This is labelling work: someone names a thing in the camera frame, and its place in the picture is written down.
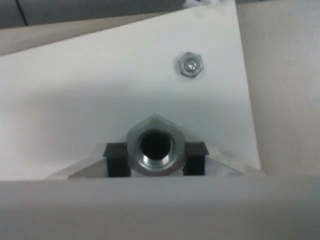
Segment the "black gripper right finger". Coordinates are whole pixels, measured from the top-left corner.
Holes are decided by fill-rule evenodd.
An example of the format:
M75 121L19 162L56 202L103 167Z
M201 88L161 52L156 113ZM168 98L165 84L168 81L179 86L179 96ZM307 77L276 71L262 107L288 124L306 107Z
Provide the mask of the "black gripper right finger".
M241 176L243 173L235 167L209 157L204 142L185 142L185 162L183 176Z

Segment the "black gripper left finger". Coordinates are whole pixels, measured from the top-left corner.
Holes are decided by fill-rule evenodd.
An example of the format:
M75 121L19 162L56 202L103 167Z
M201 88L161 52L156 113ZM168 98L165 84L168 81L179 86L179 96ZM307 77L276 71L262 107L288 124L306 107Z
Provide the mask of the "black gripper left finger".
M121 142L108 143L99 155L73 164L67 175L68 179L128 178L131 169L127 145Z

